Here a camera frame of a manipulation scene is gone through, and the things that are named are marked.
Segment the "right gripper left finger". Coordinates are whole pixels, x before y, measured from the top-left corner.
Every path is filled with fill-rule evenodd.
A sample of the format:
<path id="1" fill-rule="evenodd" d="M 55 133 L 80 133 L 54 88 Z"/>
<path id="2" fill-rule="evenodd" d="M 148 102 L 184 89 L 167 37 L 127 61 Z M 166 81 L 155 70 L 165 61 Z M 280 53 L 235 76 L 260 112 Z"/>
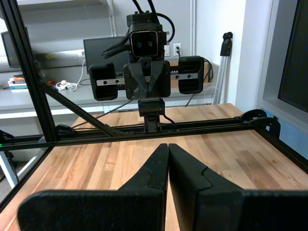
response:
<path id="1" fill-rule="evenodd" d="M 22 231 L 163 231 L 168 145 L 160 144 L 118 190 L 47 190 L 18 208 Z"/>

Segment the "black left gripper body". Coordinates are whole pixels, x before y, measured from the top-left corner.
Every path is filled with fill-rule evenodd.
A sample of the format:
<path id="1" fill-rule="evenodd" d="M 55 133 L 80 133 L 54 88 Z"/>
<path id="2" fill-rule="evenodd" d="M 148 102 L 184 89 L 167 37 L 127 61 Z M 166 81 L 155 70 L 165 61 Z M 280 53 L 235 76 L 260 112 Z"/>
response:
<path id="1" fill-rule="evenodd" d="M 142 65 L 148 90 L 151 63 L 153 61 L 150 57 L 144 57 L 136 62 Z M 178 88 L 181 94 L 198 94 L 203 90 L 204 68 L 205 61 L 200 56 L 180 57 L 177 66 L 170 65 L 170 82 L 173 79 L 178 81 Z M 123 86 L 126 91 L 124 74 L 122 73 L 122 76 L 119 77 L 115 71 L 113 63 L 91 65 L 89 67 L 92 92 L 96 100 L 107 101 L 116 99 L 120 86 Z"/>

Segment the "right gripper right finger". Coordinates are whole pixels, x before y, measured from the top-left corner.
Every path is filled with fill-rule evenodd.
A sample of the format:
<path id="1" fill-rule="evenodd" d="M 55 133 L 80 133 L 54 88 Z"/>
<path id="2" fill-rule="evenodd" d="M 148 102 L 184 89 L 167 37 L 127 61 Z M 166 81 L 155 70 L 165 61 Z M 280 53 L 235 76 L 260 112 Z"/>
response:
<path id="1" fill-rule="evenodd" d="M 182 231 L 303 231 L 306 191 L 245 190 L 176 144 L 169 179 Z"/>

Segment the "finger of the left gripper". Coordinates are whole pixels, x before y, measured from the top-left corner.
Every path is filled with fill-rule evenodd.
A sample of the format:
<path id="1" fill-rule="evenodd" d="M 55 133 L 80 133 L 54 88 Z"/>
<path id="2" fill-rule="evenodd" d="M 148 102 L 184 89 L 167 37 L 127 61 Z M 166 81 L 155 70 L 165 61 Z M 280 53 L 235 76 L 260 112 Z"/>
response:
<path id="1" fill-rule="evenodd" d="M 148 84 L 143 74 L 141 63 L 124 65 L 123 74 L 127 99 L 140 100 L 149 98 Z"/>
<path id="2" fill-rule="evenodd" d="M 168 61 L 153 61 L 151 63 L 149 97 L 169 97 L 170 94 L 170 63 Z"/>

